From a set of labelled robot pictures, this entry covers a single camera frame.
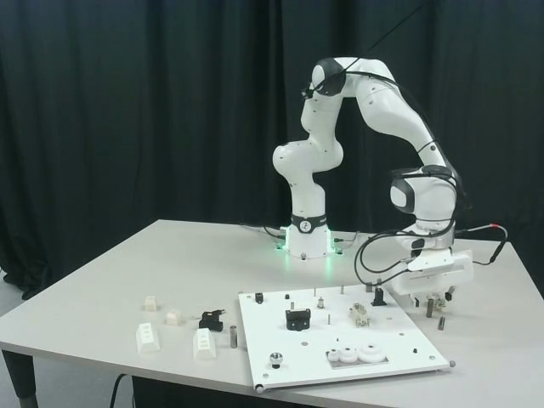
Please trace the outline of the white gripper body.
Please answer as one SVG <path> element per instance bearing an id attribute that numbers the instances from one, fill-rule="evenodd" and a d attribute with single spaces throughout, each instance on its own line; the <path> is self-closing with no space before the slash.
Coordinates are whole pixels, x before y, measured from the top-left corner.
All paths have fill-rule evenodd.
<path id="1" fill-rule="evenodd" d="M 414 250 L 403 261 L 407 271 L 394 278 L 391 292 L 412 302 L 423 296 L 443 298 L 451 288 L 473 279 L 473 251 L 446 249 Z"/>

